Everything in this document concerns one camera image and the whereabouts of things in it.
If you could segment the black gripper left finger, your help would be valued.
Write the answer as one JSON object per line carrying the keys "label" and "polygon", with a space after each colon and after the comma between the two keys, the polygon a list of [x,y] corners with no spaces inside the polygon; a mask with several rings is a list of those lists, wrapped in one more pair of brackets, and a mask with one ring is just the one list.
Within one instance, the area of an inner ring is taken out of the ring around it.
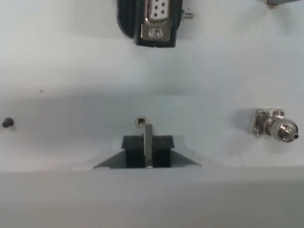
{"label": "black gripper left finger", "polygon": [[77,165],[78,170],[141,169],[145,167],[144,136],[130,135],[114,139],[111,148]]}

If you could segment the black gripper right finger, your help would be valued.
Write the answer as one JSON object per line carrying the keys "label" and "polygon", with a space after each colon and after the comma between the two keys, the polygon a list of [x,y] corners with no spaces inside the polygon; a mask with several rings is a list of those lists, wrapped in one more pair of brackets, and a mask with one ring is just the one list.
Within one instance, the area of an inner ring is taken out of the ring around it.
{"label": "black gripper right finger", "polygon": [[155,135],[152,146],[154,168],[223,168],[223,164],[189,148],[181,135]]}

